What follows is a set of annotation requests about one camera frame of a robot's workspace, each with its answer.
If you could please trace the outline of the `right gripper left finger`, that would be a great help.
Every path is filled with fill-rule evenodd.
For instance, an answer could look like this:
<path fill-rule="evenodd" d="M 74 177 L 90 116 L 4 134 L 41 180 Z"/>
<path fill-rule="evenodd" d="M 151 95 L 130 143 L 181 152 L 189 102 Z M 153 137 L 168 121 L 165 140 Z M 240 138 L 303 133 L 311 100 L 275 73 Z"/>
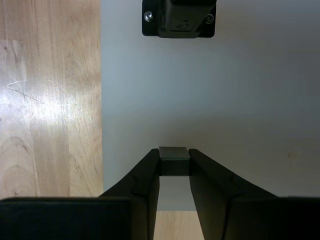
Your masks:
<path fill-rule="evenodd" d="M 100 195 L 129 199 L 129 240 L 154 238 L 160 173 L 160 151 L 157 148 L 151 149 L 128 174 Z"/>

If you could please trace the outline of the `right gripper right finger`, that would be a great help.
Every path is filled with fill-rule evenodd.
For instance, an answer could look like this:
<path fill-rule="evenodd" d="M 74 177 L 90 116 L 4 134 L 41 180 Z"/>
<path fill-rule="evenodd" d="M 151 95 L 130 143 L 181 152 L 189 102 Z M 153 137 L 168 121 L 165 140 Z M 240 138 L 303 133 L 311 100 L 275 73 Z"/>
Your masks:
<path fill-rule="evenodd" d="M 245 180 L 197 149 L 189 149 L 190 188 L 206 240 L 276 238 L 274 194 Z"/>

